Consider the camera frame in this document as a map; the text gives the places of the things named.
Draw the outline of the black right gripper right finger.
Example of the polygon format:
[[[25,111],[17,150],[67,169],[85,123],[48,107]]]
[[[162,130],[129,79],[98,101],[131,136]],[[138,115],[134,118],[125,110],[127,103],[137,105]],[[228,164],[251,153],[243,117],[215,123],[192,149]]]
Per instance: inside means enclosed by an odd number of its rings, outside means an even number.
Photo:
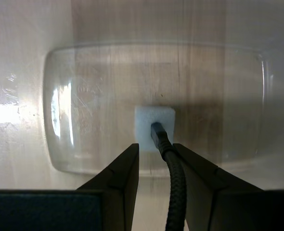
[[[263,190],[175,143],[191,231],[284,231],[284,190]]]

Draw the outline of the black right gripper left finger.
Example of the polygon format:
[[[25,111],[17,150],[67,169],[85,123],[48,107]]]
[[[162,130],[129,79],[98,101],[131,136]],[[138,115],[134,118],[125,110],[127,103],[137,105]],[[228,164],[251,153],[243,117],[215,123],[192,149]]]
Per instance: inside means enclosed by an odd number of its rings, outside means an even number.
[[[132,144],[76,190],[0,190],[0,231],[129,231],[138,182]]]

